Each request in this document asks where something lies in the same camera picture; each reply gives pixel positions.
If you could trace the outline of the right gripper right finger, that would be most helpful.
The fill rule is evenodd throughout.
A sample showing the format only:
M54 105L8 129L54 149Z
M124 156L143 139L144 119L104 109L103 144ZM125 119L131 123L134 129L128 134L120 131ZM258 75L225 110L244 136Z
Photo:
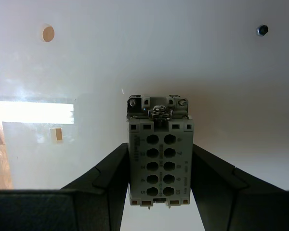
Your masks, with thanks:
M192 192L207 231L289 231L289 191L193 146Z

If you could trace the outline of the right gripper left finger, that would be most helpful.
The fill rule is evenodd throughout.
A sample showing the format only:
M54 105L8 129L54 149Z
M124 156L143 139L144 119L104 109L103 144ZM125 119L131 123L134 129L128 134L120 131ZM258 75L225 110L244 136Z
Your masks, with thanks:
M123 143L59 190L0 190L0 231L118 231L129 179Z

